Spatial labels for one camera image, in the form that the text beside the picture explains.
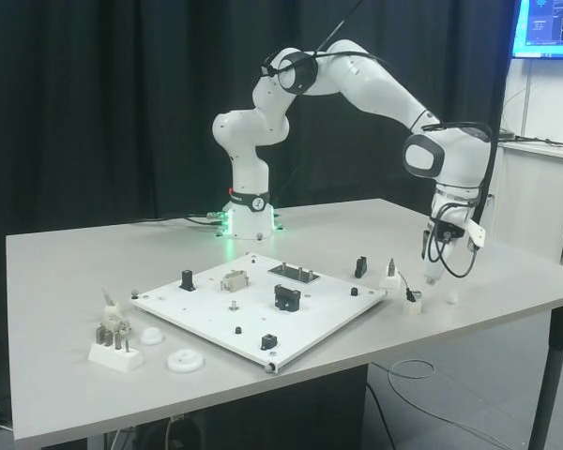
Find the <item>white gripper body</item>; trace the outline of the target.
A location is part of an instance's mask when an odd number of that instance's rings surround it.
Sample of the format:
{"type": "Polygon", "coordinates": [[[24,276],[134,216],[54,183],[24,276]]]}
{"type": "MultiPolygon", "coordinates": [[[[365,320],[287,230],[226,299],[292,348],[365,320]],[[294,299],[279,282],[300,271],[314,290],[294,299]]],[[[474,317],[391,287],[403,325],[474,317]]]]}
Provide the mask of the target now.
{"type": "Polygon", "coordinates": [[[424,233],[424,276],[441,278],[450,254],[456,247],[456,239],[448,232],[435,232],[434,224],[428,223],[424,233]]]}

